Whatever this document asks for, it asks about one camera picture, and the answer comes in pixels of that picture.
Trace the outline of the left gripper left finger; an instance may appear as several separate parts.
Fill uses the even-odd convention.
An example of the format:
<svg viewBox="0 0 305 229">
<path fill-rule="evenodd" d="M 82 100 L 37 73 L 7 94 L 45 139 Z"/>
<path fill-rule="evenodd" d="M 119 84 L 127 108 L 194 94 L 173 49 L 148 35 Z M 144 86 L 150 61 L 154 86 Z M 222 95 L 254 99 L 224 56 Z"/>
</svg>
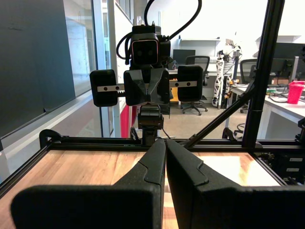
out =
<svg viewBox="0 0 305 229">
<path fill-rule="evenodd" d="M 10 212 L 18 229 L 160 229 L 166 145 L 158 139 L 111 186 L 46 185 L 19 192 Z"/>
</svg>

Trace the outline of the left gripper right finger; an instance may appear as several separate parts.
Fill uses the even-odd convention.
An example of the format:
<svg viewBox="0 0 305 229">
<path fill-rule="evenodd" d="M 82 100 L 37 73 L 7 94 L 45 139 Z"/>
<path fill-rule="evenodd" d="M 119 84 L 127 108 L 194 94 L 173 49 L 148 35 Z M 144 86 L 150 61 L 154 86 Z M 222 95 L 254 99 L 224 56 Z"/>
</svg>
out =
<svg viewBox="0 0 305 229">
<path fill-rule="evenodd" d="M 167 177 L 181 229 L 301 229 L 301 186 L 243 187 L 173 140 Z"/>
</svg>

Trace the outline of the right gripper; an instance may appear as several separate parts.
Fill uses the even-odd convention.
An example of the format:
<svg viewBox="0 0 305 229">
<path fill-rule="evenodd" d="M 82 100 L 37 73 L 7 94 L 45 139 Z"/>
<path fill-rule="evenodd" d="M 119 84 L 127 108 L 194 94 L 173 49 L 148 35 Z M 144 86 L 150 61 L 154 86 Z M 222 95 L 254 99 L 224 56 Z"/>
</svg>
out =
<svg viewBox="0 0 305 229">
<path fill-rule="evenodd" d="M 202 97 L 203 68 L 182 65 L 176 74 L 166 68 L 128 70 L 123 83 L 118 84 L 114 70 L 96 70 L 90 73 L 93 102 L 97 107 L 115 106 L 124 97 L 128 106 L 167 104 L 171 88 L 177 88 L 181 102 L 197 102 Z"/>
</svg>

